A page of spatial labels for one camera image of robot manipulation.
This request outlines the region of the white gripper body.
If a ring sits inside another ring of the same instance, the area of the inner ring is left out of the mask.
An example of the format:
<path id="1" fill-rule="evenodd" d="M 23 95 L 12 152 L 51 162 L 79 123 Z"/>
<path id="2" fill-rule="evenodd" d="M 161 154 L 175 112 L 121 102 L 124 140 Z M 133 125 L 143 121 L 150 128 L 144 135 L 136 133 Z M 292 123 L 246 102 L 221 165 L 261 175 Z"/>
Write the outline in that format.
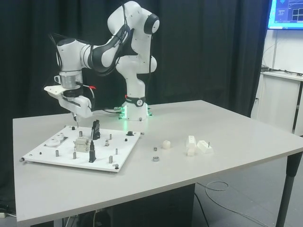
<path id="1" fill-rule="evenodd" d="M 91 111 L 91 101 L 84 96 L 60 96 L 58 101 L 61 107 L 69 110 L 70 112 L 73 112 L 77 116 L 80 116 L 82 118 L 89 118 L 93 115 Z"/>

